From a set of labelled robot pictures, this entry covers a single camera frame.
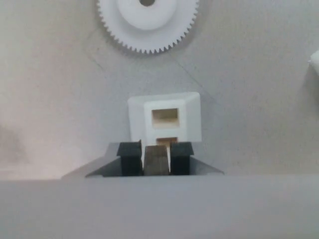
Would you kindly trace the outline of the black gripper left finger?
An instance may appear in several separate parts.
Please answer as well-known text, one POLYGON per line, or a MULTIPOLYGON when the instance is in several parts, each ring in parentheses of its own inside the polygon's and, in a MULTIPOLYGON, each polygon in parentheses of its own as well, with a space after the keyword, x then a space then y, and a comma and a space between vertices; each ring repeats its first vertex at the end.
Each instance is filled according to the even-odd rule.
POLYGON ((142 176, 142 142, 112 142, 105 154, 67 173, 63 178, 142 176))

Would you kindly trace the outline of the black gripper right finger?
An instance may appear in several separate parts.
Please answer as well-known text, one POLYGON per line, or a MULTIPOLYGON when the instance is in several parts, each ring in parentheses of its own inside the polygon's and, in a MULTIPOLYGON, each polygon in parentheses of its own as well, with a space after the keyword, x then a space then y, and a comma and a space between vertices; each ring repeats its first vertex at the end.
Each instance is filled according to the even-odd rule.
POLYGON ((207 163, 208 154, 202 142, 170 143, 170 174, 186 175, 224 175, 224 172, 207 163))

